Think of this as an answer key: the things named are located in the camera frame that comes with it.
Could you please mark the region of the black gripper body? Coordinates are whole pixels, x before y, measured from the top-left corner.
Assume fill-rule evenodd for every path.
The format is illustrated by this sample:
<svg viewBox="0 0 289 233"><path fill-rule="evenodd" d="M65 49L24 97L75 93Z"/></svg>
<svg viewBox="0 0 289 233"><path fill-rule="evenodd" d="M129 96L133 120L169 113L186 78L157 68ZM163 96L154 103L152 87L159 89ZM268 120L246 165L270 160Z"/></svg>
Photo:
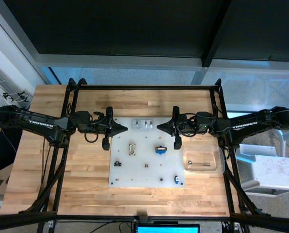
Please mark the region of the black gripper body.
<svg viewBox="0 0 289 233"><path fill-rule="evenodd" d="M194 137L196 135L196 127L192 121L195 114L193 113L180 113L178 106L173 107L172 120L173 120L173 130L174 130L174 149L179 150L182 146L182 138L184 137Z"/></svg>
<svg viewBox="0 0 289 233"><path fill-rule="evenodd" d="M109 138L112 135L112 120L113 120L113 108L108 106L106 108L106 114L103 116L103 119L98 120L92 129L93 134L96 135L95 140L91 141L90 143L95 143L98 140L100 134L104 135L102 139L102 148L106 151L110 150L110 142Z"/></svg>

